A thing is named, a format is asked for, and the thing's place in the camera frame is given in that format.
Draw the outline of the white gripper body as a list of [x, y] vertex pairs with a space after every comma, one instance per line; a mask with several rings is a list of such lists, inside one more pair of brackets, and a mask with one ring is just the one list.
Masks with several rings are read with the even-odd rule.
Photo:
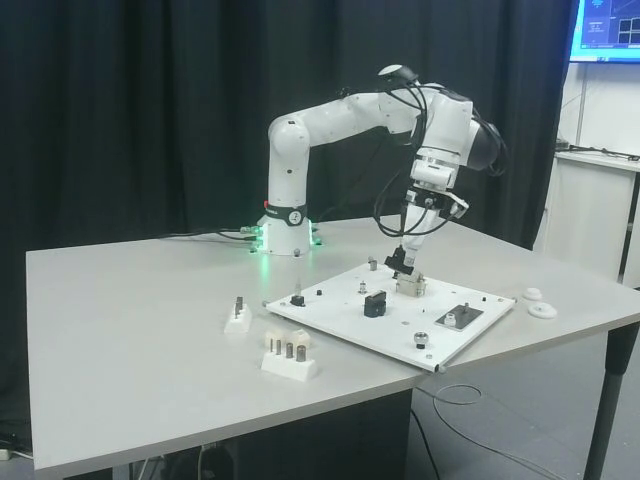
[[435, 209], [409, 203], [404, 216], [402, 247], [405, 250], [419, 250], [424, 237], [435, 226], [435, 221]]

